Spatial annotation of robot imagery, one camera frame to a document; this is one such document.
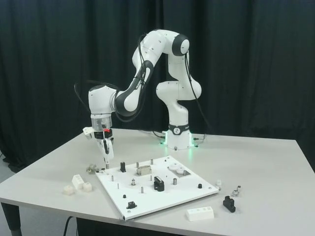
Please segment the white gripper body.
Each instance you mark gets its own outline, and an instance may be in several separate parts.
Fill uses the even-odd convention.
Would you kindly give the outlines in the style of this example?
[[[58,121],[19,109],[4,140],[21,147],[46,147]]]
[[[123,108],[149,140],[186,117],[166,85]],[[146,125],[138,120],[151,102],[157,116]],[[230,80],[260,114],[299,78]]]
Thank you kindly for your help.
[[[97,145],[102,153],[104,159],[113,159],[114,151],[113,145],[109,138],[97,139]]]

